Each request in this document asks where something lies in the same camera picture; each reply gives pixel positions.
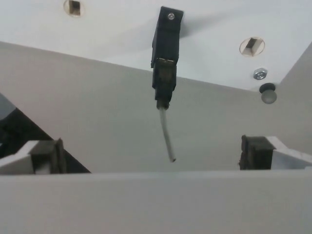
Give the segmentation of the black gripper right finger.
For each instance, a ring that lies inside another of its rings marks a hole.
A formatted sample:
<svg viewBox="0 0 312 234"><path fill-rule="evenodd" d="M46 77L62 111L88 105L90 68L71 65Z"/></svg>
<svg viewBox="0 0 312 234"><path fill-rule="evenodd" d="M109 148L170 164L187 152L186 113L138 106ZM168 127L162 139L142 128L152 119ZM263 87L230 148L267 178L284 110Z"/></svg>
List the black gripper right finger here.
<svg viewBox="0 0 312 234"><path fill-rule="evenodd" d="M299 170L312 167L312 156L288 148L275 136L241 138L240 170Z"/></svg>

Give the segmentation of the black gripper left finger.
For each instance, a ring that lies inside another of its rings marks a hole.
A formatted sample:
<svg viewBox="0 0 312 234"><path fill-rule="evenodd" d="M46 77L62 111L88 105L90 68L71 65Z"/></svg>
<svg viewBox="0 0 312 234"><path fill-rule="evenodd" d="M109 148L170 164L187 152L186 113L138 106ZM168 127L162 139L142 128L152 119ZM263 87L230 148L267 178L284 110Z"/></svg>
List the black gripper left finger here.
<svg viewBox="0 0 312 234"><path fill-rule="evenodd" d="M2 175L49 175L65 173L63 141L31 140L15 154L0 160Z"/></svg>

